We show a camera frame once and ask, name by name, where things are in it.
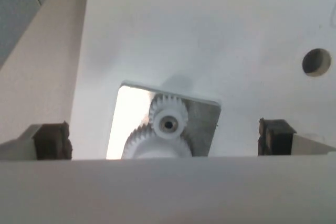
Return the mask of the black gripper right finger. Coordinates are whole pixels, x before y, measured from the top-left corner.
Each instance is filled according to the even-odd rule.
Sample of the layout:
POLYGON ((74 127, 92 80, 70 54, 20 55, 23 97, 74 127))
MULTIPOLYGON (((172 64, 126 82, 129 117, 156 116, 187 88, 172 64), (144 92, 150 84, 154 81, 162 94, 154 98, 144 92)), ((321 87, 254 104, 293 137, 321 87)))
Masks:
POLYGON ((259 120, 259 156, 326 155, 335 147, 316 141, 313 137, 300 135, 284 119, 259 120))

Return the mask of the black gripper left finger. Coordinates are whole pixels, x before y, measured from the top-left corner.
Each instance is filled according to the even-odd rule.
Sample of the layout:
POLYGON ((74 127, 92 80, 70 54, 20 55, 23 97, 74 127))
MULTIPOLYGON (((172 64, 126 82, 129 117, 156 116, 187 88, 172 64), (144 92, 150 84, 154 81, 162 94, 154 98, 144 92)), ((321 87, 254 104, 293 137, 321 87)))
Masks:
POLYGON ((71 160, 69 124, 32 124, 18 138, 1 143, 1 160, 71 160))

